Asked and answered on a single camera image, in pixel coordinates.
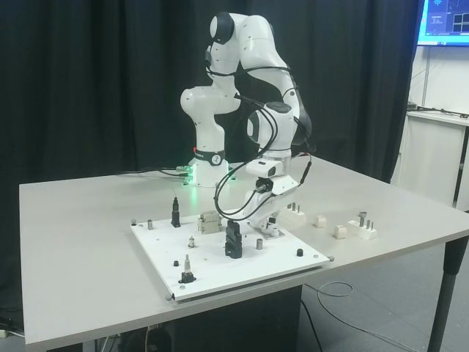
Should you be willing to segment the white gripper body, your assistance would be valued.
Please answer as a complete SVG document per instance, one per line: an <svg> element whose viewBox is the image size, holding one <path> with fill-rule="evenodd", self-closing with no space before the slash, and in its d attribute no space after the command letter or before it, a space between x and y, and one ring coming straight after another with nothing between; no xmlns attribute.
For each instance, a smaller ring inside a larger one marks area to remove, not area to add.
<svg viewBox="0 0 469 352"><path fill-rule="evenodd" d="M280 195L274 195L270 191L255 193L248 204L248 223L251 227L265 227L270 217L277 217L277 213L289 203L293 202L293 190Z"/></svg>

